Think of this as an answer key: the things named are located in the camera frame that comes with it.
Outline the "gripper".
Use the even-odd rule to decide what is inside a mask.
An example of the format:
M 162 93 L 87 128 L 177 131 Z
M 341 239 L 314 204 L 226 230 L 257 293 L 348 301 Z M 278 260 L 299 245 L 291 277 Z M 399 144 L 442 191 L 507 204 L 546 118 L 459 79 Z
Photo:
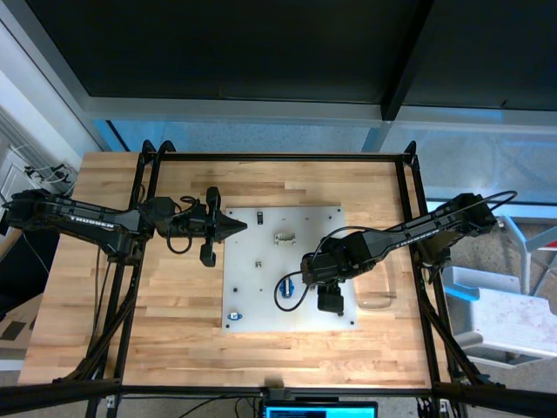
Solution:
M 205 204 L 200 201 L 191 210 L 191 236 L 201 238 L 205 243 L 200 247 L 199 258 L 204 266 L 216 265 L 216 254 L 213 244 L 218 240 L 218 220 L 220 215 L 221 195 L 216 186 L 206 191 Z M 223 223 L 227 226 L 223 231 L 223 239 L 241 233 L 247 229 L 247 224 L 234 217 L 234 211 L 223 214 Z
M 317 289 L 319 311 L 344 315 L 344 297 L 339 286 L 344 279 L 347 264 L 342 256 L 307 253 L 301 260 L 302 281 L 310 288 Z

